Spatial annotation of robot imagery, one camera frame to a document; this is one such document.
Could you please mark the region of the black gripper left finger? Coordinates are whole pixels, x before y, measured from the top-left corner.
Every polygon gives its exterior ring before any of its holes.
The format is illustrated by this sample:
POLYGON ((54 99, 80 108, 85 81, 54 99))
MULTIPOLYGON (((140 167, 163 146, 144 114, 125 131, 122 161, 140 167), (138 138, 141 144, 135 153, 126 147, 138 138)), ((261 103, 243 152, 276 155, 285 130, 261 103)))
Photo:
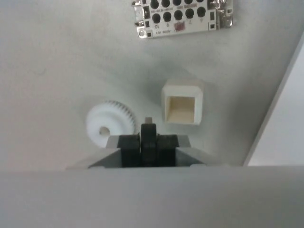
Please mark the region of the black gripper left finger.
POLYGON ((139 168, 142 166, 140 148, 139 134, 113 135, 106 147, 76 162, 71 168, 139 168))

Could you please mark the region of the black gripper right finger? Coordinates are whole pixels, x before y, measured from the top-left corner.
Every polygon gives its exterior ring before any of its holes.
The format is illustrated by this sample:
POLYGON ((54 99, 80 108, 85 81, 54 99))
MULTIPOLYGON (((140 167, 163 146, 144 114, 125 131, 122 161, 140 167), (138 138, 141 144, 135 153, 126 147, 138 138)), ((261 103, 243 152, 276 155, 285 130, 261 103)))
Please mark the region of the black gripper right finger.
POLYGON ((202 151, 192 147, 186 135, 158 135, 156 143, 158 167, 206 166, 202 151))

